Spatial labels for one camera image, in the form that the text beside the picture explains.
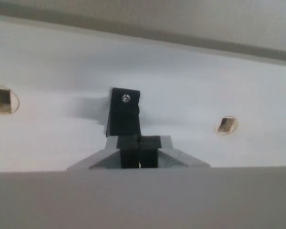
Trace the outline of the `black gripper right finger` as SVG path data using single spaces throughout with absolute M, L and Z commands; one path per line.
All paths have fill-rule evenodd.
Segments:
M 141 168 L 210 167 L 208 163 L 174 148 L 168 135 L 142 136 L 139 150 Z

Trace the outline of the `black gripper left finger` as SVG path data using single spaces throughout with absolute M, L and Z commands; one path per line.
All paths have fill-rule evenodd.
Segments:
M 138 144 L 133 137 L 107 137 L 104 149 L 69 166 L 68 170 L 138 168 Z

